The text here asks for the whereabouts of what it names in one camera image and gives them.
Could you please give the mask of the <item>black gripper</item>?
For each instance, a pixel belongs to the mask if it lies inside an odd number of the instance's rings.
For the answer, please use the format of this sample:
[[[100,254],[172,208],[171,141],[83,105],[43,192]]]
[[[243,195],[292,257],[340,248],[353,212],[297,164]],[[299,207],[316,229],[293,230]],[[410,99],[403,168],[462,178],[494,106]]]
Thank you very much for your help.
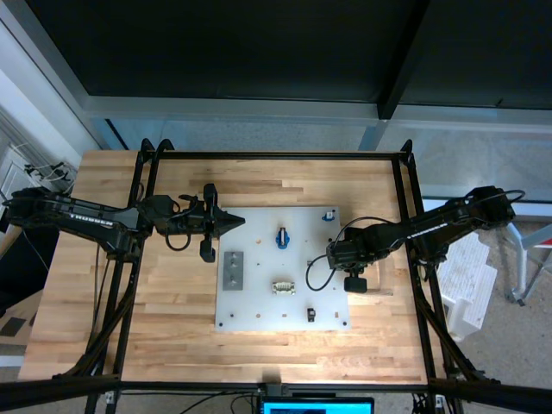
[[[199,244],[199,254],[204,262],[214,262],[216,250],[213,248],[214,226],[215,237],[221,237],[230,230],[245,223],[245,219],[222,210],[217,206],[217,191],[214,184],[204,186],[204,200],[198,202],[188,220],[189,235],[202,235],[204,239]]]
[[[354,267],[346,271],[347,277],[343,281],[344,291],[347,293],[367,293],[367,280],[362,277],[364,268]]]

